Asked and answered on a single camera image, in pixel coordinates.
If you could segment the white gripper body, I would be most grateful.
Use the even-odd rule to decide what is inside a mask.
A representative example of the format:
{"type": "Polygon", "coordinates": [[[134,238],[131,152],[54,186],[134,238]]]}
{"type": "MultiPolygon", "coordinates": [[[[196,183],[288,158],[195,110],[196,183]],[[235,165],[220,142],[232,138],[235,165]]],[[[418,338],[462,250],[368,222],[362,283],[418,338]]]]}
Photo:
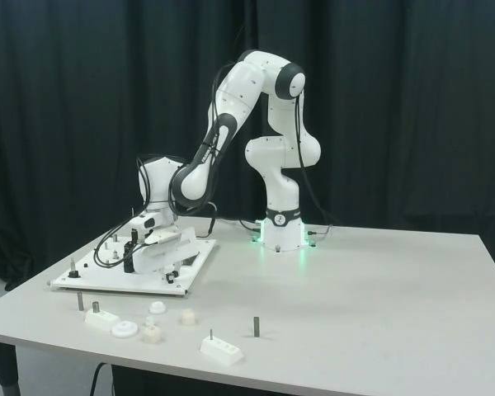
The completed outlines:
{"type": "Polygon", "coordinates": [[[174,265],[198,253],[193,227],[155,229],[132,255],[134,271],[148,274],[174,265]]]}

